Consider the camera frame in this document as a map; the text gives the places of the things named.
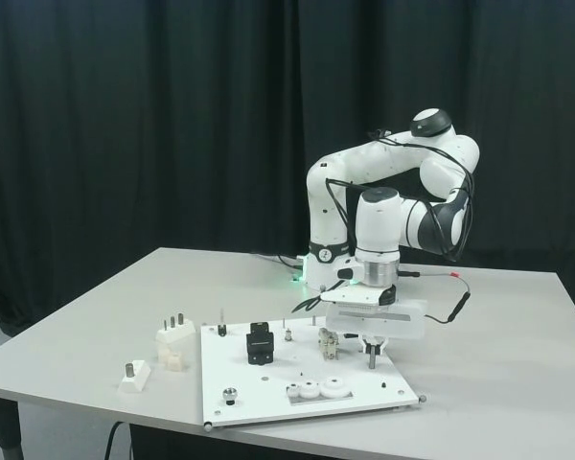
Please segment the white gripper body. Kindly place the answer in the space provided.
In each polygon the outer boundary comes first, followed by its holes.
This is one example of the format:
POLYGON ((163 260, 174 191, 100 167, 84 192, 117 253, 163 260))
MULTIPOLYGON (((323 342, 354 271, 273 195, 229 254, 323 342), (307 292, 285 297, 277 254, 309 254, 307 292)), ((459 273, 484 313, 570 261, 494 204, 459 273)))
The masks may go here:
POLYGON ((392 339, 420 339, 425 335, 426 300, 399 300, 386 306, 327 304, 325 324, 332 332, 392 339))

